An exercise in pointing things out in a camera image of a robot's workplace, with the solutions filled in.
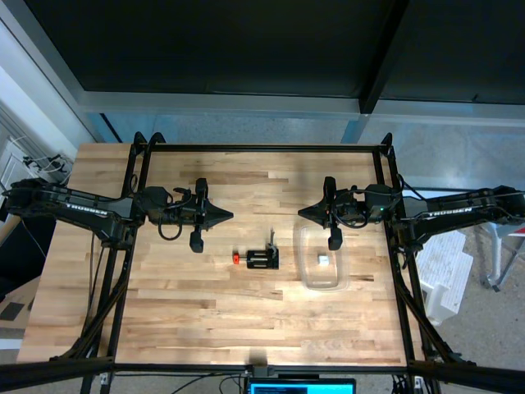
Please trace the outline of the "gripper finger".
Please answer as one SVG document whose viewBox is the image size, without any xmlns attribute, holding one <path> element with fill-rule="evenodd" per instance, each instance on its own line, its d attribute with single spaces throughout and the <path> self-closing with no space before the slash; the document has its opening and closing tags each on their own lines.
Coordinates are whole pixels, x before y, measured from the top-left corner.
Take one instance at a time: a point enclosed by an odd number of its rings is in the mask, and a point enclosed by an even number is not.
<svg viewBox="0 0 525 394">
<path fill-rule="evenodd" d="M 323 197 L 319 202 L 302 208 L 298 213 L 325 213 L 326 212 L 326 198 Z"/>
<path fill-rule="evenodd" d="M 231 220 L 234 217 L 233 213 L 229 214 L 209 214 L 207 216 L 207 230 L 212 229 L 220 223 Z"/>
<path fill-rule="evenodd" d="M 321 227 L 326 227 L 326 218 L 327 215 L 325 213 L 304 213 L 304 212 L 298 212 L 298 215 L 301 218 L 307 219 L 311 222 L 316 223 L 317 225 Z"/>
<path fill-rule="evenodd" d="M 233 215 L 232 212 L 227 211 L 223 208 L 219 208 L 212 203 L 210 199 L 207 200 L 207 214 L 210 215 Z"/>
</svg>

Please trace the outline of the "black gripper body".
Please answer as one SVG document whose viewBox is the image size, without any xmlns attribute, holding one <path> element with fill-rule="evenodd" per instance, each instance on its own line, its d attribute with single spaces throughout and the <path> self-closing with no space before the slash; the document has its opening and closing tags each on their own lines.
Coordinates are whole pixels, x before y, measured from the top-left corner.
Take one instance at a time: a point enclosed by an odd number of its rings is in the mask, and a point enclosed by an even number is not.
<svg viewBox="0 0 525 394">
<path fill-rule="evenodd" d="M 203 239 L 201 232 L 204 229 L 206 218 L 208 183 L 205 178 L 199 178 L 195 184 L 195 192 L 190 189 L 175 188 L 175 192 L 182 194 L 182 199 L 170 202 L 160 214 L 160 237 L 165 241 L 177 240 L 184 225 L 191 225 L 194 230 L 190 233 L 189 247 L 194 253 L 203 252 Z M 177 225 L 179 230 L 175 236 L 165 236 L 162 225 Z"/>
<path fill-rule="evenodd" d="M 337 190 L 336 179 L 325 178 L 326 228 L 330 230 L 328 249 L 339 250 L 343 243 L 339 225 L 360 229 L 368 224 L 366 206 L 354 198 L 352 190 Z"/>
</svg>

